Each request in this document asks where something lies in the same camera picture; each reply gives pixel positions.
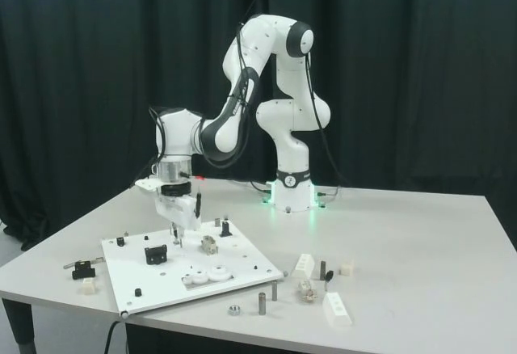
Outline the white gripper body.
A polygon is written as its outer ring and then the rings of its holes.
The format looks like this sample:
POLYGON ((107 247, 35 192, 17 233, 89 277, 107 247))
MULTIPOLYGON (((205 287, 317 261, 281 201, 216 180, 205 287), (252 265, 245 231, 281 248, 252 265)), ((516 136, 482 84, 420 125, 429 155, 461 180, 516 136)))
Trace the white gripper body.
POLYGON ((169 197, 159 195, 155 199, 158 214, 185 230, 199 230, 201 227, 200 204, 192 196, 169 197))

